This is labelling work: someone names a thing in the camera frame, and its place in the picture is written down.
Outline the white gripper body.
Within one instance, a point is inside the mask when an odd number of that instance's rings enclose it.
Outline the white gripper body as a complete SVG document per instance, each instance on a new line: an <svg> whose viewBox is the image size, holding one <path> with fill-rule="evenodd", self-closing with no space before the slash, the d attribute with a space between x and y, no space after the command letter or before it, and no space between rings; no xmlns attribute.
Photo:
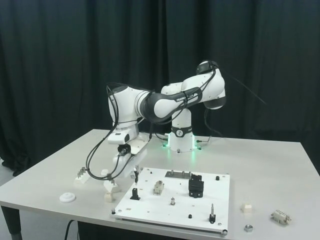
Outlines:
<svg viewBox="0 0 320 240"><path fill-rule="evenodd" d="M113 163L117 164L116 170L111 175L112 178L126 178L134 171L139 171L138 166L141 161L146 157L147 150L142 150L138 154L126 153L123 156L117 155L113 158Z"/></svg>

